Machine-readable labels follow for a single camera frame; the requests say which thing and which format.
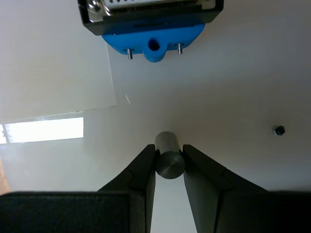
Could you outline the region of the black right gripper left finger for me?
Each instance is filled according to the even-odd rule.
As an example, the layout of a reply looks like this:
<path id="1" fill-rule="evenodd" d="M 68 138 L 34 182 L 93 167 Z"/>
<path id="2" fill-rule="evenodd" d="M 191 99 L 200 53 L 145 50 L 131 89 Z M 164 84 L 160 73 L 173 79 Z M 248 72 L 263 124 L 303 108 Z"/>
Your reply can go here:
<path id="1" fill-rule="evenodd" d="M 156 149 L 147 145 L 113 180 L 93 192 L 11 192 L 0 198 L 3 233 L 148 233 Z"/>

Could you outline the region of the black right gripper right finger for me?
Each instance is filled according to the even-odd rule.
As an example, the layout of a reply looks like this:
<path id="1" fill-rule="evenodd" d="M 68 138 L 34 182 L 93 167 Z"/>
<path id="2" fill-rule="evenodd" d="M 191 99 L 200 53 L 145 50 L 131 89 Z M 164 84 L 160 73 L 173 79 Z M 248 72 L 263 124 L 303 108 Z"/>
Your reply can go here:
<path id="1" fill-rule="evenodd" d="M 309 233 L 310 192 L 268 191 L 191 145 L 184 183 L 199 233 Z"/>

